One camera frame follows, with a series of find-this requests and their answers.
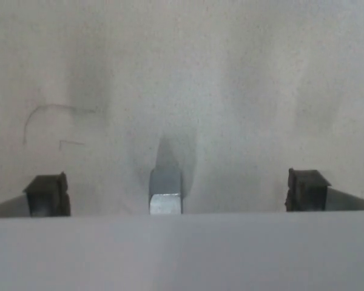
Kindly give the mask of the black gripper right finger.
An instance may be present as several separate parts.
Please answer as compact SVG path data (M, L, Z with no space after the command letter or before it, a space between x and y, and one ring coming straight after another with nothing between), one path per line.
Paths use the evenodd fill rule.
M363 211L364 198L333 189L318 170L289 169L287 212Z

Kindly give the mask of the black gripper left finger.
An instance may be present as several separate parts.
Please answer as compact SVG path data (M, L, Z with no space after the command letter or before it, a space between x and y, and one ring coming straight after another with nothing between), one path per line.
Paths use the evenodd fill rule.
M65 173L37 175L21 187L8 189L0 201L0 218L49 218L70 216Z

